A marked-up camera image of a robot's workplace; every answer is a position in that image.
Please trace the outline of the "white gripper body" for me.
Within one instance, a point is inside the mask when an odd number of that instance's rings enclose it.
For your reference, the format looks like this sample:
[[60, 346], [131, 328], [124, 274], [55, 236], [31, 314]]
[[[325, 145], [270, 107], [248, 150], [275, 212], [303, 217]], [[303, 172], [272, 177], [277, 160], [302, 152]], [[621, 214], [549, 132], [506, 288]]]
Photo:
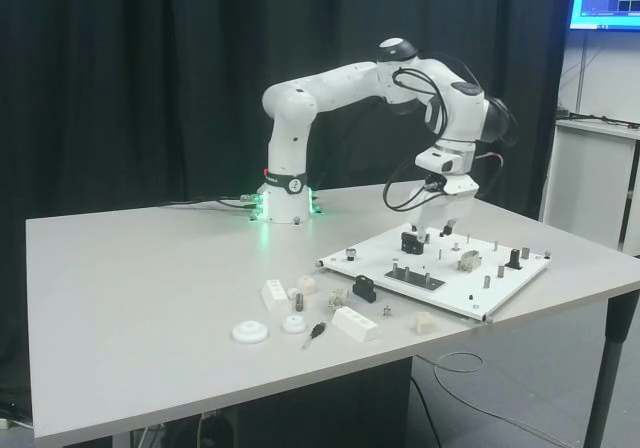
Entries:
[[475, 191], [437, 197], [434, 201], [410, 210], [407, 221], [417, 228], [453, 227], [459, 219], [471, 212], [474, 198]]

